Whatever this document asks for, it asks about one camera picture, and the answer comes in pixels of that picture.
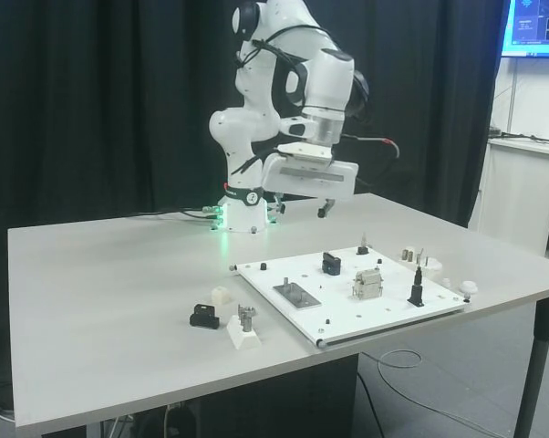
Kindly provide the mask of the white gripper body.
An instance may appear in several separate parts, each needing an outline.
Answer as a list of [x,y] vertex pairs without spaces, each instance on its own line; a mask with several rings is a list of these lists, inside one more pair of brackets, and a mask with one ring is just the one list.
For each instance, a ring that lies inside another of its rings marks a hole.
[[271,193],[345,200],[355,192],[358,170],[353,162],[323,163],[271,155],[264,162],[262,187]]

